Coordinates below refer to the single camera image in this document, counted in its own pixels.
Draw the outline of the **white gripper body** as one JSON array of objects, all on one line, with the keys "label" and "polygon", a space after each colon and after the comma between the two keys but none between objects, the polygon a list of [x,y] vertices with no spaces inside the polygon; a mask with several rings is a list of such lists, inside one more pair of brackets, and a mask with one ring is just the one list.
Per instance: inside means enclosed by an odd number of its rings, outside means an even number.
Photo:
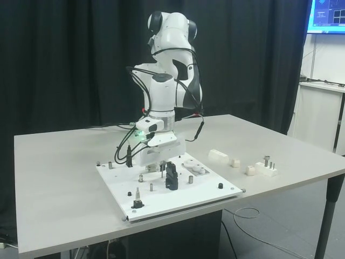
[{"label": "white gripper body", "polygon": [[173,157],[183,155],[186,150],[185,140],[178,139],[174,143],[163,146],[148,147],[138,153],[138,165],[146,166]]}]

